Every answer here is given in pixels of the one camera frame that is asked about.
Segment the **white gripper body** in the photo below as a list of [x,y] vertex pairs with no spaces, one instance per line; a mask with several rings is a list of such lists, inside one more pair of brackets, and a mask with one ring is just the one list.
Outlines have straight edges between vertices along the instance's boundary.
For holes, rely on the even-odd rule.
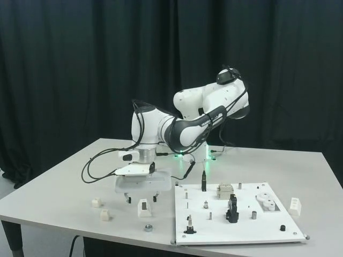
[[172,187],[171,168],[156,169],[152,174],[117,176],[115,181],[116,193],[160,192],[169,191]]

